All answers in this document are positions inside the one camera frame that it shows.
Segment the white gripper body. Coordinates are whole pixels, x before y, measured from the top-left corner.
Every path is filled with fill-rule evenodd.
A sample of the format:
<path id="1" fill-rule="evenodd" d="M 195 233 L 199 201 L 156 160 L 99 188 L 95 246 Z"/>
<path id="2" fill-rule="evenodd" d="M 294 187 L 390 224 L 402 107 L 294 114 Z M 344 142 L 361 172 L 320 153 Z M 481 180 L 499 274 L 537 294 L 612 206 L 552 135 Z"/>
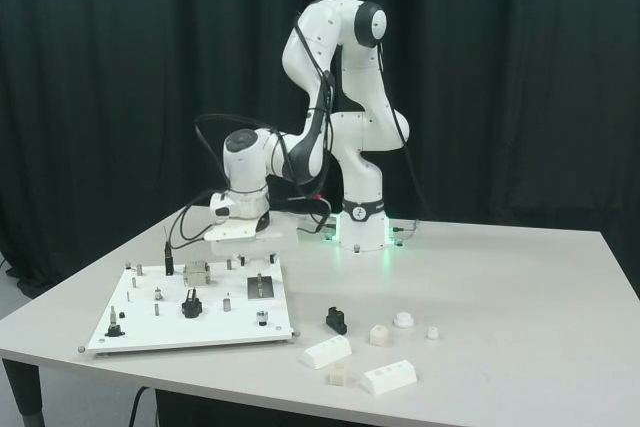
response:
<path id="1" fill-rule="evenodd" d="M 210 232 L 214 255 L 267 255 L 289 250 L 297 245 L 297 233 L 262 231 L 255 236 L 233 237 L 228 232 Z"/>

